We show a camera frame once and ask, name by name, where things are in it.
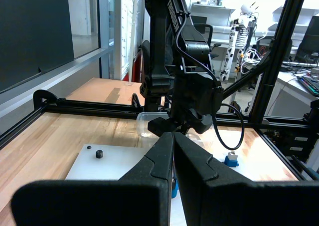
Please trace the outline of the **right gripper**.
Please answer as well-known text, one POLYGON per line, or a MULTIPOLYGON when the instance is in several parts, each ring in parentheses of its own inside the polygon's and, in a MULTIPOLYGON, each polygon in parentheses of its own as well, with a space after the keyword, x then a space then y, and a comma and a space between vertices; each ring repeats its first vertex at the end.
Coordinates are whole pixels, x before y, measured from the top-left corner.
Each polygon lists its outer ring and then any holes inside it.
POLYGON ((148 123, 148 130, 157 136, 165 132, 186 134, 206 132, 217 112, 217 84, 207 73, 175 76, 169 118, 157 117, 148 123))

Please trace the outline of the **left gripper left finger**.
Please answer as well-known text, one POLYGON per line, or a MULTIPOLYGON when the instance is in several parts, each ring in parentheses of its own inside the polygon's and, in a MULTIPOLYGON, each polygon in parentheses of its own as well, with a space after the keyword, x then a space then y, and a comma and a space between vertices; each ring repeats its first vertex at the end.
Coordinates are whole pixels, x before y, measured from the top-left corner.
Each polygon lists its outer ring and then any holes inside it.
POLYGON ((35 181, 11 199, 18 226, 167 226, 174 138, 164 133, 117 181, 35 181))

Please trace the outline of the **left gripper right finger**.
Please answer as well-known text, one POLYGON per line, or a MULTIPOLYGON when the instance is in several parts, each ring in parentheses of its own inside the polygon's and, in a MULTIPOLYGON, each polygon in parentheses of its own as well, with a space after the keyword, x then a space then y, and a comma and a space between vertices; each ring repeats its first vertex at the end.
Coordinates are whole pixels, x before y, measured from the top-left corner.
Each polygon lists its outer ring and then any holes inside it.
POLYGON ((174 134, 174 166, 189 226, 316 226, 317 181, 255 182, 174 134))

